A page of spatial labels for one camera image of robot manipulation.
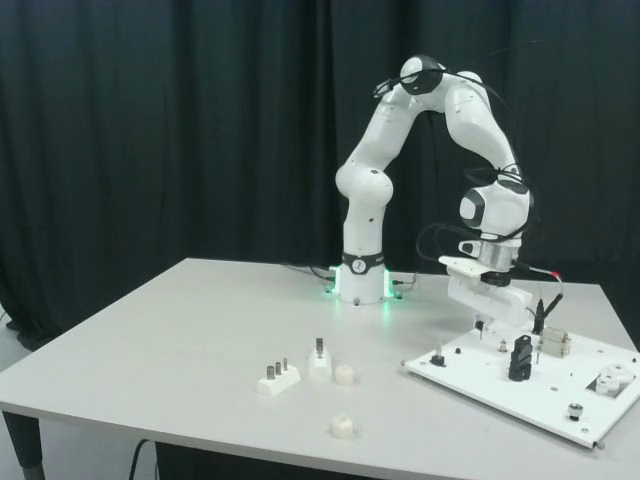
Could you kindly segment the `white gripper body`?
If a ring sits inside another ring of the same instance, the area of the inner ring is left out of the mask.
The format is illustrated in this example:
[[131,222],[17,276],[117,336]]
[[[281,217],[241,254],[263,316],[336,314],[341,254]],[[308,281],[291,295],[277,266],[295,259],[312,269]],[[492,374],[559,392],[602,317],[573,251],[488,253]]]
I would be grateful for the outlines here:
[[459,277],[449,278],[447,293],[455,300],[493,321],[520,327],[529,321],[533,295],[514,286],[496,287],[472,283]]

